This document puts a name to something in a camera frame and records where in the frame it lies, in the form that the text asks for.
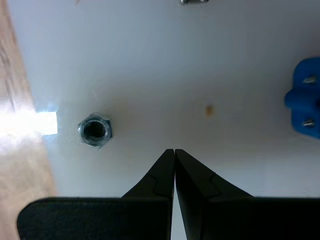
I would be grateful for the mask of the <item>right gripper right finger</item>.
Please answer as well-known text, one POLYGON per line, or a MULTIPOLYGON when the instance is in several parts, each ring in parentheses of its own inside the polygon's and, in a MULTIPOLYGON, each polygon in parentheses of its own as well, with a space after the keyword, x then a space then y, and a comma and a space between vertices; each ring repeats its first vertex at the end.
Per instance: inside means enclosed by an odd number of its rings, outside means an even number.
POLYGON ((175 182, 189 240, 317 240, 318 198, 256 197, 182 149, 175 182))

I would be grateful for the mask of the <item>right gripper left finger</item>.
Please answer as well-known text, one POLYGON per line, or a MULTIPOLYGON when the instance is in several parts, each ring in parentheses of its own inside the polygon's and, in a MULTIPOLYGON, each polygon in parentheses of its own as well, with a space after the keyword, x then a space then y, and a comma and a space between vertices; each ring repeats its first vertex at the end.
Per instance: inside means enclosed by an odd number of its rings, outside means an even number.
POLYGON ((18 214, 22 240, 168 240, 174 197, 174 151, 167 149, 120 198, 47 197, 18 214))

